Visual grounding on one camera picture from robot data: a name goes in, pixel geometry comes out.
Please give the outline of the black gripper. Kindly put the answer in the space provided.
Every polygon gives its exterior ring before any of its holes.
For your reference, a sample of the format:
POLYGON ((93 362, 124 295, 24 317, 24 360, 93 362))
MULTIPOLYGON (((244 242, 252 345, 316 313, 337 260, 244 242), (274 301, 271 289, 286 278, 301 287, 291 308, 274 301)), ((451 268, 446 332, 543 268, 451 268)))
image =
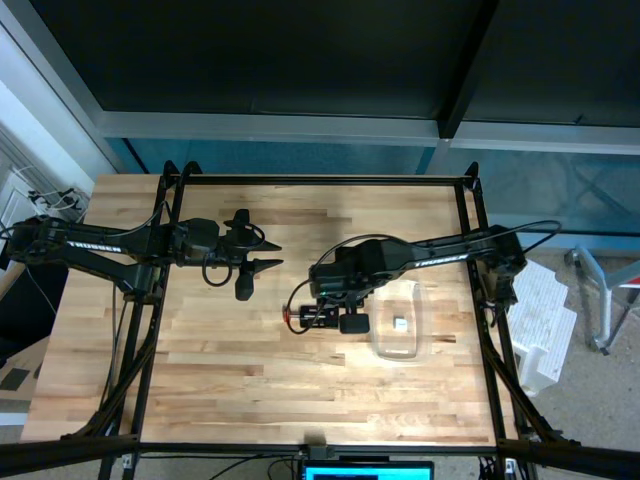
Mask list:
POLYGON ((248 209, 237 210, 233 219, 225 221, 224 224, 229 228, 220 240, 221 258, 228 267, 224 284, 231 280, 233 272, 237 270, 235 298, 239 301, 248 301, 254 293, 254 276, 283 263, 280 259, 249 261, 249 252, 280 251, 281 247, 254 234, 250 226, 248 209))
POLYGON ((370 276, 352 261, 321 264, 309 270, 310 291, 316 300, 313 328, 337 329, 341 334, 367 334, 369 316, 359 313, 373 288, 370 276))

